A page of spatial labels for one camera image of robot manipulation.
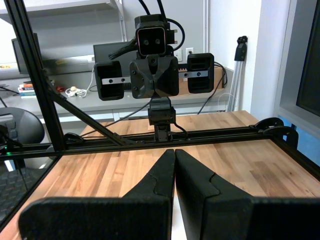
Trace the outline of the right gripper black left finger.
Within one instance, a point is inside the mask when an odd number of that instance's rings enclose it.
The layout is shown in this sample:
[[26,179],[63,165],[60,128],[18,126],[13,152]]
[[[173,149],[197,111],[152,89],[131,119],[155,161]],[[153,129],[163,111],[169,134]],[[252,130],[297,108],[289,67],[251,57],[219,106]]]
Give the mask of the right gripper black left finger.
[[169,240],[175,151],[166,150],[123,197],[47,197],[20,214],[24,240]]

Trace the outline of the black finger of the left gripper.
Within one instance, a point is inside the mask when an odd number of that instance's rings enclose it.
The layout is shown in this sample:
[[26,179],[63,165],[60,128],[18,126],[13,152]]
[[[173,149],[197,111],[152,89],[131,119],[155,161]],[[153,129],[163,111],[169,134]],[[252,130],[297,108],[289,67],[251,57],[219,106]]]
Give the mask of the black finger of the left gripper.
[[179,94],[179,64],[175,56],[160,57],[153,77],[154,91],[160,97]]
[[135,99],[151,98],[155,93],[154,77],[147,59],[133,60],[130,65],[132,96]]

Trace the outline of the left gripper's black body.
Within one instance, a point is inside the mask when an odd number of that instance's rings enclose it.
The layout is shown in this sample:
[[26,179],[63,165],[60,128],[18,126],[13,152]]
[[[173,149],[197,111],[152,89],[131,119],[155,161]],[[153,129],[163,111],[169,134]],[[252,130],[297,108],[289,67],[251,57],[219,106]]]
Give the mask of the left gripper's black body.
[[[158,69],[159,55],[147,56],[149,69],[154,77]],[[102,101],[120,100],[125,94],[125,84],[131,86],[131,74],[129,64],[129,75],[124,76],[122,66],[119,61],[98,62],[94,65],[94,74],[98,96]],[[191,94],[210,93],[214,89],[214,56],[211,53],[190,54],[187,58],[186,71],[180,72],[178,63],[178,77],[187,80],[187,89]],[[155,93],[154,97],[169,97],[159,96]]]

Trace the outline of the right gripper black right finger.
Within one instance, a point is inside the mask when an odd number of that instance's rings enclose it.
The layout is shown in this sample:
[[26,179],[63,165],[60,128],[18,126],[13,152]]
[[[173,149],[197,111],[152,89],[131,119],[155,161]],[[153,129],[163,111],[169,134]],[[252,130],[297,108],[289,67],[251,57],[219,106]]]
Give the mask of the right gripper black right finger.
[[189,240],[317,240],[318,198],[256,197],[182,149],[176,190]]

